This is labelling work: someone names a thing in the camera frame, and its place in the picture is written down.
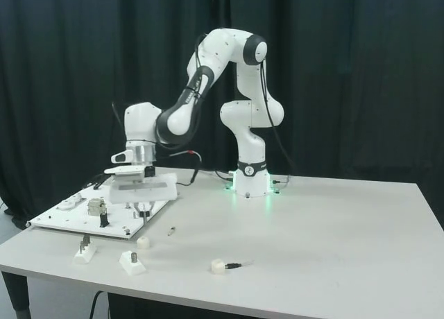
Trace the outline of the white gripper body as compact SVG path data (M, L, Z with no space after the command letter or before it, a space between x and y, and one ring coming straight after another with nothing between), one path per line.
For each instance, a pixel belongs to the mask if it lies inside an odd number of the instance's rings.
M115 176L110 185L109 201L117 204L175 200L178 197L177 180L175 173L143 179Z

